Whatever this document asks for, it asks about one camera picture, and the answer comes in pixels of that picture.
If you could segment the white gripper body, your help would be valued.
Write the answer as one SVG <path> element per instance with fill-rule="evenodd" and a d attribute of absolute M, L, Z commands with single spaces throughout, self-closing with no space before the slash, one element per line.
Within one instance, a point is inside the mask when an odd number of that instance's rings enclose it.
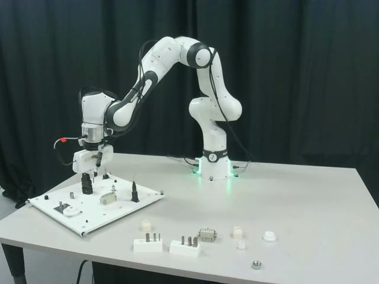
<path fill-rule="evenodd" d="M 113 158 L 113 147 L 103 147 L 101 150 L 81 150 L 73 156 L 72 170 L 74 172 L 87 172 L 97 167 L 98 169 L 110 162 Z"/>

